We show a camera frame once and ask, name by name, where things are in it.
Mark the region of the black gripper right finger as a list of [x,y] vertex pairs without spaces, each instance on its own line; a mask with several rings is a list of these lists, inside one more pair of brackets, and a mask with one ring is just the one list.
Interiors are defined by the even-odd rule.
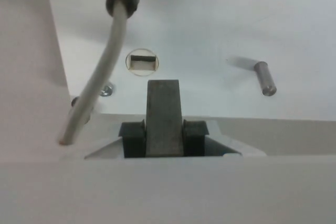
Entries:
[[210,121],[183,121],[184,155],[207,157],[240,155],[265,157],[266,153],[244,142],[221,133],[218,123]]

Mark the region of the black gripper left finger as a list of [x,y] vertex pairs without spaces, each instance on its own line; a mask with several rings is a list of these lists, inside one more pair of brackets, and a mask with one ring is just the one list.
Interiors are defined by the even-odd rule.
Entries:
[[145,158],[146,131],[145,121],[122,122],[115,140],[95,151],[91,151],[85,159],[125,159]]

